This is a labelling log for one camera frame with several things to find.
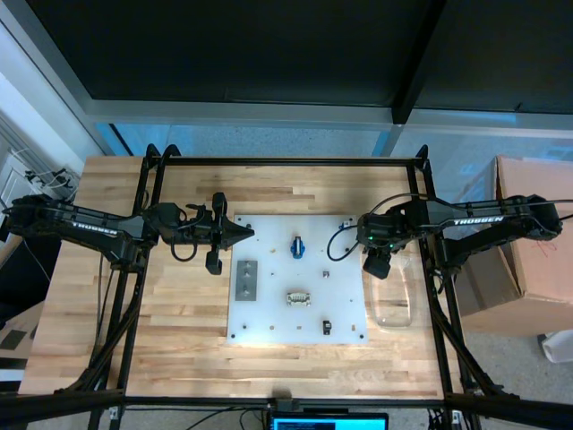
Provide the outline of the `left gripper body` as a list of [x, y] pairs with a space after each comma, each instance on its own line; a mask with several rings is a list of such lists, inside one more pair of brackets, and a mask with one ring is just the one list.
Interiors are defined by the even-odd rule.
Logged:
[[195, 243], [208, 245], [205, 267], [210, 274], [222, 272], [222, 261], [219, 258], [221, 250], [227, 250], [224, 241], [224, 219], [227, 215], [227, 199], [223, 193], [215, 193], [212, 198], [211, 210], [205, 211], [203, 220], [195, 228]]

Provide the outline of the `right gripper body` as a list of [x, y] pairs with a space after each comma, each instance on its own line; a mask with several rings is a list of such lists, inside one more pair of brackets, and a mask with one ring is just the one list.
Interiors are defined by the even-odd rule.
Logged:
[[389, 276], [391, 251], [387, 248], [364, 248], [363, 270], [371, 276], [385, 280]]

